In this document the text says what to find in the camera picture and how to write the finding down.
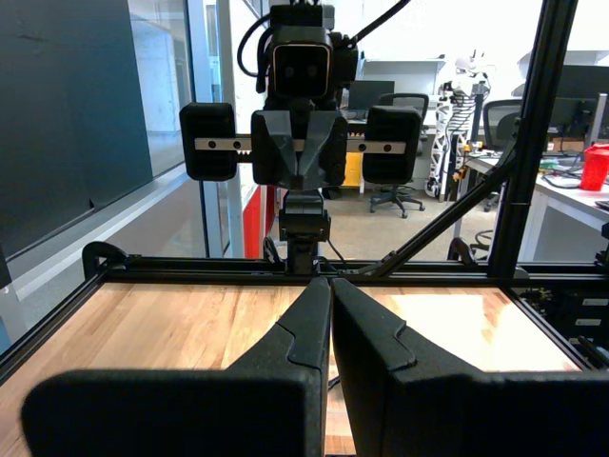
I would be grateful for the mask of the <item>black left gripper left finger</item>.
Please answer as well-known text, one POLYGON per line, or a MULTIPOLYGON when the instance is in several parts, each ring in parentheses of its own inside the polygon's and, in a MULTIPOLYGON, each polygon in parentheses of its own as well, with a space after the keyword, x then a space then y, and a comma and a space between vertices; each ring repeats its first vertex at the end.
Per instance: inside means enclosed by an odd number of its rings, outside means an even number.
POLYGON ((223 370, 84 369, 26 396, 34 456, 321 456, 331 288, 312 280, 223 370))

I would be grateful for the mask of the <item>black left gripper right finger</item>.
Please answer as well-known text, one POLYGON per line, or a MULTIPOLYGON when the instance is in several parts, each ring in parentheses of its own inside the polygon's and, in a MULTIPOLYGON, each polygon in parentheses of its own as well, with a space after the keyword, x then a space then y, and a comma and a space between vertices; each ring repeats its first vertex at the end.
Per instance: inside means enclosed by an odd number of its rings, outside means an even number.
POLYGON ((332 339, 360 456, 604 456, 604 371, 485 372, 344 279, 332 339))

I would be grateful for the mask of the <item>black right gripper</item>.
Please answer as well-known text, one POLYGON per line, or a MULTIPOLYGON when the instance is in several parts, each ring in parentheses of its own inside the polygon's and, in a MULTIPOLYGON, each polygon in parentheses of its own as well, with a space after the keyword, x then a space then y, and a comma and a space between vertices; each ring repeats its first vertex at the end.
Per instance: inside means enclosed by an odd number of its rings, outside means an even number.
POLYGON ((239 135, 228 103, 191 103, 180 123, 188 175, 224 182, 249 164, 256 183, 284 189, 337 187, 346 156, 363 155, 363 177, 373 184, 405 184, 412 175, 422 117, 415 109, 374 106, 363 124, 337 110, 257 110, 250 132, 239 135))

